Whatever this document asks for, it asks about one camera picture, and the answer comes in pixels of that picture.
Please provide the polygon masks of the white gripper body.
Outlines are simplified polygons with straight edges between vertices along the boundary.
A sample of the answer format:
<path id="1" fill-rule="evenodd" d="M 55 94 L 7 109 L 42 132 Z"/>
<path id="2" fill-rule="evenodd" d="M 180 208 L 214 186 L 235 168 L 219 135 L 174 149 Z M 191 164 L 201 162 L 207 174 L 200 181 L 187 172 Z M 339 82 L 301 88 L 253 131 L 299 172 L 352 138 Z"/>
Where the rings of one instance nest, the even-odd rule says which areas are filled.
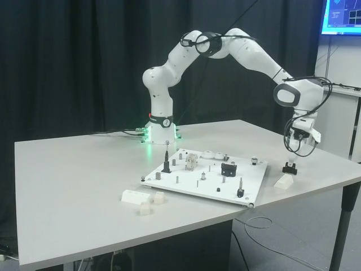
<path id="1" fill-rule="evenodd" d="M 304 131 L 290 128 L 287 150 L 295 155 L 311 155 L 321 141 L 321 134 L 314 128 Z"/>

